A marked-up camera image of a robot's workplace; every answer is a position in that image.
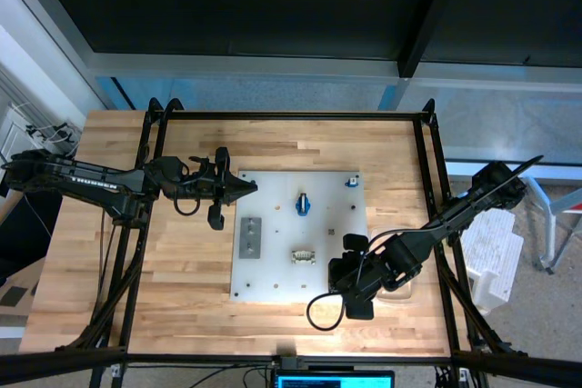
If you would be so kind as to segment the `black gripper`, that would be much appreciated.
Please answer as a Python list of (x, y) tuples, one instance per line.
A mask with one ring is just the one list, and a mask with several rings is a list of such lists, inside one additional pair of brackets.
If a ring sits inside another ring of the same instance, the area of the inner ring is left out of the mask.
[(391, 278), (378, 251), (380, 239), (386, 236), (387, 233), (380, 233), (368, 239), (365, 235), (346, 234), (343, 258), (332, 258), (328, 263), (328, 291), (343, 294), (348, 319), (374, 318), (373, 299)]
[(229, 170), (230, 155), (226, 147), (218, 147), (215, 161), (209, 158), (191, 156), (190, 160), (199, 164), (198, 170), (187, 177), (187, 191), (200, 200), (211, 200), (208, 208), (207, 221), (213, 230), (223, 230), (225, 218), (222, 215), (222, 204), (232, 204), (238, 199), (253, 194), (258, 190), (254, 180), (246, 181), (233, 174), (228, 175), (228, 187), (233, 190), (226, 192), (226, 174)]

